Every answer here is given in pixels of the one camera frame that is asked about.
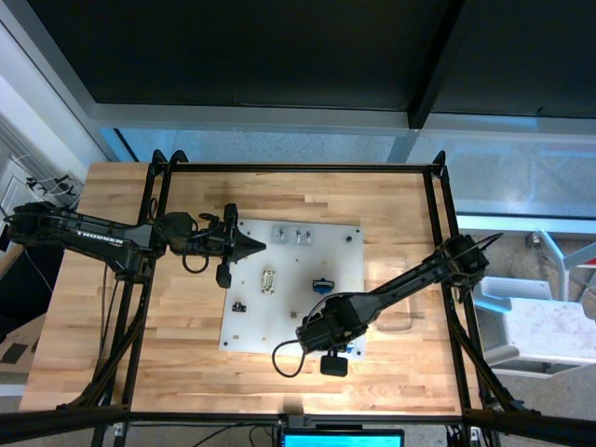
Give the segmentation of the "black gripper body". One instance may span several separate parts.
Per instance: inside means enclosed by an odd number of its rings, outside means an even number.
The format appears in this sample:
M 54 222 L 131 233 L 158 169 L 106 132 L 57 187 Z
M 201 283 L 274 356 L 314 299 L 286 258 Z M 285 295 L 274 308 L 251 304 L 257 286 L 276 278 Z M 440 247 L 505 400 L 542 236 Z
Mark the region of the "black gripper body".
M 296 329 L 296 336 L 305 354 L 326 352 L 320 359 L 321 374 L 347 376 L 348 359 L 340 357 L 339 352 L 367 329 L 368 324 L 355 315 L 322 311 L 314 317 L 304 318 L 303 324 Z
M 224 206 L 223 218 L 210 213 L 200 213 L 198 218 L 208 223 L 206 228 L 197 229 L 190 238 L 190 255 L 201 256 L 204 265 L 192 273 L 203 273 L 209 266 L 212 257 L 221 259 L 216 268 L 216 282 L 221 288 L 230 288 L 232 276 L 230 263 L 236 245 L 238 212 L 237 205 L 229 203 Z

